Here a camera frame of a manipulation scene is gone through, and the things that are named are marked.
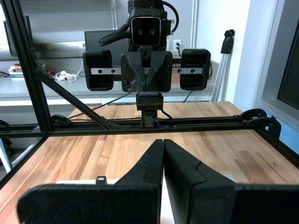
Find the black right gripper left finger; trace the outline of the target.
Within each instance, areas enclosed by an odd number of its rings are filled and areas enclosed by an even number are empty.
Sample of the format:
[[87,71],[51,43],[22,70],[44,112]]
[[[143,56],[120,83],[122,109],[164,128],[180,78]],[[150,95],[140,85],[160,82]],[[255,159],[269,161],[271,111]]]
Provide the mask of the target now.
[[22,224],[158,224],[163,140],[154,141],[115,184],[45,184],[17,203]]

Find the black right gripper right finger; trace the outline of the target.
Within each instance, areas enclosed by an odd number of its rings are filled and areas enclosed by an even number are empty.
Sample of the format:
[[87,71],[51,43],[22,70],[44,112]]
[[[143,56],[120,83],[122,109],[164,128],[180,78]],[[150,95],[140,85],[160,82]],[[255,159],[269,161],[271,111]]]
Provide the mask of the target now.
[[293,224],[297,185],[238,184],[172,140],[164,141],[164,173],[177,224]]

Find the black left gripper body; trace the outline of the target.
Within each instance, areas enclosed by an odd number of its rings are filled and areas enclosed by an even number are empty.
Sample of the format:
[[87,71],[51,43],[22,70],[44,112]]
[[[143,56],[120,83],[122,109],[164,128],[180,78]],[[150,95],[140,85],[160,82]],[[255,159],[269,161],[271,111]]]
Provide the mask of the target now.
[[[142,49],[137,52],[141,53],[142,66],[147,75],[153,50]],[[185,49],[181,58],[172,57],[172,76],[179,75],[182,90],[201,91],[206,88],[210,58],[211,54],[206,49]],[[113,66],[110,50],[86,51],[83,54],[83,63],[86,85],[91,91],[108,91],[113,88],[115,81],[121,81],[121,59],[119,66]]]

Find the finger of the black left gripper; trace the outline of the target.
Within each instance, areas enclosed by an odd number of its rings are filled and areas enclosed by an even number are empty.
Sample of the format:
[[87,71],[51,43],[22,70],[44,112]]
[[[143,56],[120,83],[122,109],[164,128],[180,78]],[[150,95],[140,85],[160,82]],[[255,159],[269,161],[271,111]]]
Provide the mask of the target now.
[[121,81],[124,92],[146,91],[146,75],[140,52],[125,52],[122,54]]
[[172,53],[153,51],[148,74],[146,90],[150,92],[169,92],[171,89]]

